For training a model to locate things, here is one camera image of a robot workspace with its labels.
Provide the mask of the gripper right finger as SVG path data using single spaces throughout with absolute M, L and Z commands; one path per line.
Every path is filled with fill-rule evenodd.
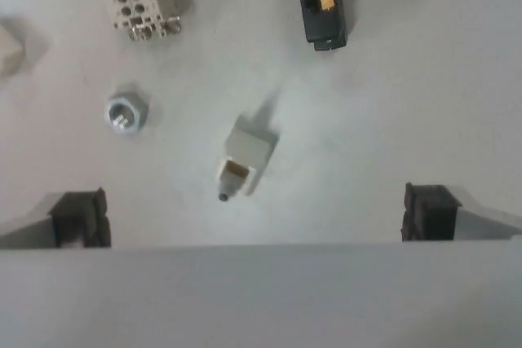
M 406 183 L 404 206 L 404 242 L 521 237 L 521 216 L 481 204 L 464 187 Z

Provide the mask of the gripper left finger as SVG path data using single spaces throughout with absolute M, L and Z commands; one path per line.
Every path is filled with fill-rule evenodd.
M 107 196 L 101 187 L 48 193 L 26 215 L 1 222 L 1 248 L 110 248 L 107 212 Z

